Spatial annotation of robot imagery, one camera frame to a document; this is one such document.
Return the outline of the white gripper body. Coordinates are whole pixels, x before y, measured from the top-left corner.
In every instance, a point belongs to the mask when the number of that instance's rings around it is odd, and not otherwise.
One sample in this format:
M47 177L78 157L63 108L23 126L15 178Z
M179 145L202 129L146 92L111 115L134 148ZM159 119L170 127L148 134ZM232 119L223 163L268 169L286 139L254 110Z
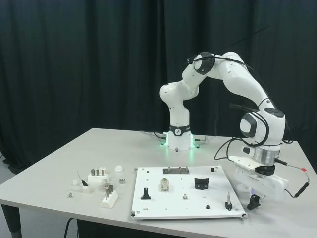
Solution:
M236 169L235 178L245 187L253 190L256 195L260 194L274 201L284 200L285 190L289 184L288 180L277 175L260 177L256 174L250 175L242 169Z

